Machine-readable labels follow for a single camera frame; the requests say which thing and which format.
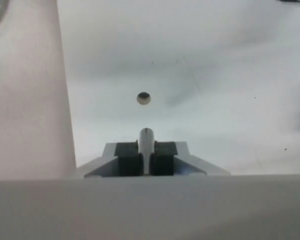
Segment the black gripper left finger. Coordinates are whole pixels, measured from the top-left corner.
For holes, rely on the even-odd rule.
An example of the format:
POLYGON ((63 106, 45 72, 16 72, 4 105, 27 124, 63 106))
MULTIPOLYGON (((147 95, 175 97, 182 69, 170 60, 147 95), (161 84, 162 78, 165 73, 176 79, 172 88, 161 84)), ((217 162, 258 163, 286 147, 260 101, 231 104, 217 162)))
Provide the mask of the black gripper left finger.
POLYGON ((143 171, 143 160, 140 159, 138 143, 107 143, 101 156, 78 167, 75 178, 93 177, 137 177, 143 171))

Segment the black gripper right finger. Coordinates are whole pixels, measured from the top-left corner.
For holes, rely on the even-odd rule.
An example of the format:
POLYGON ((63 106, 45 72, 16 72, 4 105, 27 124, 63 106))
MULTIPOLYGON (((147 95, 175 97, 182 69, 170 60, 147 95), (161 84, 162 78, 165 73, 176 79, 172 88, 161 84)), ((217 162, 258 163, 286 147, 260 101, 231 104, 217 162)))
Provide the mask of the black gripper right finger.
POLYGON ((226 176, 231 173, 190 153, 185 141, 154 143, 151 159, 154 176, 226 176))

